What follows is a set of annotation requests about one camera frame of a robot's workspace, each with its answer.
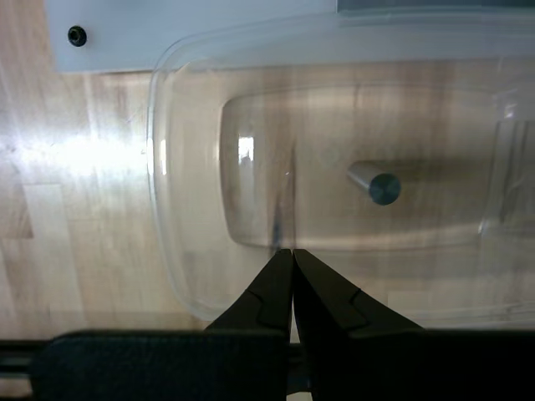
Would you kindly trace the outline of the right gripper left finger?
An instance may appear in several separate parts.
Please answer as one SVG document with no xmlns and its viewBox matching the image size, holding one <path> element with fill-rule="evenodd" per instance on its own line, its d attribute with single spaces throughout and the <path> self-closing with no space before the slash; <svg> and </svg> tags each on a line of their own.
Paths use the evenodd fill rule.
<svg viewBox="0 0 535 401">
<path fill-rule="evenodd" d="M 207 330 L 273 330 L 288 335 L 293 301 L 293 253 L 277 251 L 242 295 Z"/>
</svg>

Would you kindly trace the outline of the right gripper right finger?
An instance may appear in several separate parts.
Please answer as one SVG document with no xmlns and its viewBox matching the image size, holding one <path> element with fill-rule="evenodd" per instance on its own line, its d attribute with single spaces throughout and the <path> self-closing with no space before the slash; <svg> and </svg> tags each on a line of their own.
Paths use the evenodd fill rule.
<svg viewBox="0 0 535 401">
<path fill-rule="evenodd" d="M 294 311 L 302 343 L 375 338 L 423 328 L 375 300 L 309 251 L 293 251 Z"/>
</svg>

